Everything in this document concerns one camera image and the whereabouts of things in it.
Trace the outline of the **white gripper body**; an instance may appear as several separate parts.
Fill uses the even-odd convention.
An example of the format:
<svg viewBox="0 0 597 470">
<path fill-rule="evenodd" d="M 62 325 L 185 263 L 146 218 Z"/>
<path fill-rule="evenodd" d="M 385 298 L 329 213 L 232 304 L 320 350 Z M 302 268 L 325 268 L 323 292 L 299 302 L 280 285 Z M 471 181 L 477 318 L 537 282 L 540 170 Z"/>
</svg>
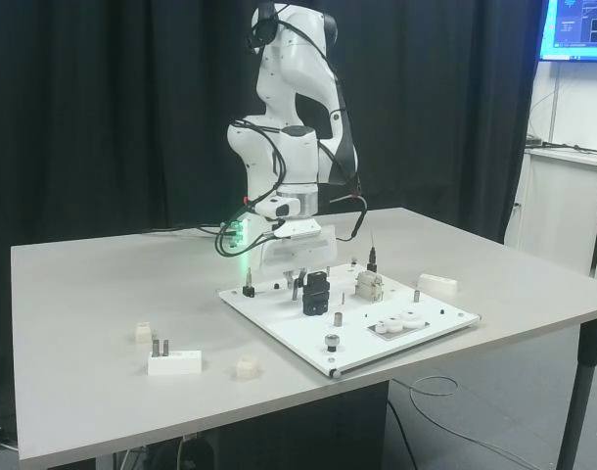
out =
<svg viewBox="0 0 597 470">
<path fill-rule="evenodd" d="M 329 265 L 337 255 L 336 229 L 333 225 L 326 225 L 318 235 L 265 243 L 259 259 L 259 271 L 282 273 L 322 267 Z"/>
</svg>

